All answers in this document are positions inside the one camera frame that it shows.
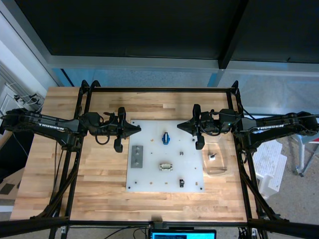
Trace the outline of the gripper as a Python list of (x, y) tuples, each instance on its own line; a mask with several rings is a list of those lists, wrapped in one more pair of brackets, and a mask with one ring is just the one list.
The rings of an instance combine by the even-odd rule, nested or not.
[(118, 109), (118, 115), (116, 116), (115, 113), (107, 113), (109, 116), (109, 120), (107, 121), (107, 136), (116, 136), (114, 140), (114, 150), (116, 152), (123, 152), (123, 145), (121, 143), (123, 137), (129, 137), (135, 133), (141, 131), (139, 126), (130, 124), (126, 120), (126, 111), (124, 107), (120, 107)]
[(202, 150), (205, 145), (205, 139), (202, 135), (205, 133), (208, 136), (214, 136), (213, 134), (213, 117), (211, 112), (201, 112), (201, 107), (199, 104), (193, 106), (193, 116), (194, 119), (182, 122), (177, 125), (178, 129), (181, 129), (192, 136), (197, 137), (197, 142), (195, 143), (196, 150)]

